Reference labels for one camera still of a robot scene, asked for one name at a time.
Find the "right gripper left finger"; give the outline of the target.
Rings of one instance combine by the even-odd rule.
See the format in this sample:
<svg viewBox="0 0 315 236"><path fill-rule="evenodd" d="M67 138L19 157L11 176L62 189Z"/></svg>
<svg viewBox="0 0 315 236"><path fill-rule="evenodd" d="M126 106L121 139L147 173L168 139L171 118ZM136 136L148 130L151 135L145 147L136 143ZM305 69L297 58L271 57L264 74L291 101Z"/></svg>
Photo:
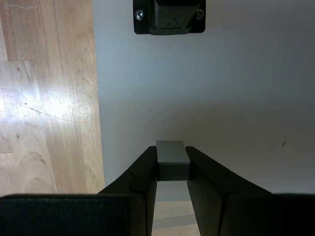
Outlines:
<svg viewBox="0 0 315 236"><path fill-rule="evenodd" d="M3 236L149 236L157 149L148 147L97 194L14 194L0 199Z"/></svg>

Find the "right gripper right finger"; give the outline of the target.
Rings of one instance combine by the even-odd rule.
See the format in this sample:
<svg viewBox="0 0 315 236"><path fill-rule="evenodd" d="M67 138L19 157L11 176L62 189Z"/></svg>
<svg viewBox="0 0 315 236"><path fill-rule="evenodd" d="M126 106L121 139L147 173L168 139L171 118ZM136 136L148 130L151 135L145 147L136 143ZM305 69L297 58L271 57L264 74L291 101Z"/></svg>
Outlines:
<svg viewBox="0 0 315 236"><path fill-rule="evenodd" d="M187 182L202 236L313 236L315 196L273 194L194 147Z"/></svg>

